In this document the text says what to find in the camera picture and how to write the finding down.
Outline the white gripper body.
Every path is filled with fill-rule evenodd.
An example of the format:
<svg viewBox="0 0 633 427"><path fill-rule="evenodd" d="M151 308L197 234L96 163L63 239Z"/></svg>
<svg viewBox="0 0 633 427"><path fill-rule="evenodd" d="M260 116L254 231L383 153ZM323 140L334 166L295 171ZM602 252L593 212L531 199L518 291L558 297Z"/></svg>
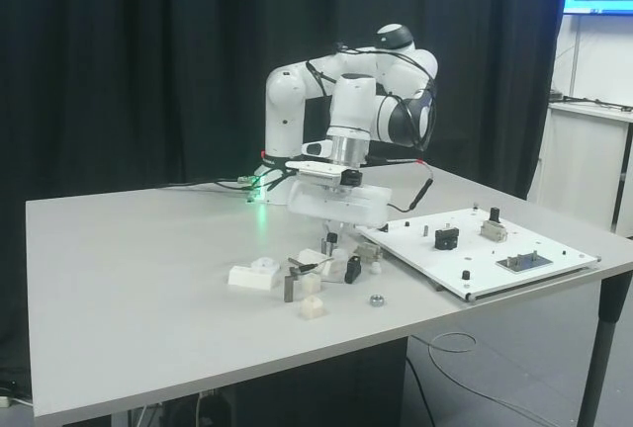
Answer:
<svg viewBox="0 0 633 427"><path fill-rule="evenodd" d="M390 188L361 185L336 189L296 181L288 199L288 210L323 220L379 227L388 221Z"/></svg>

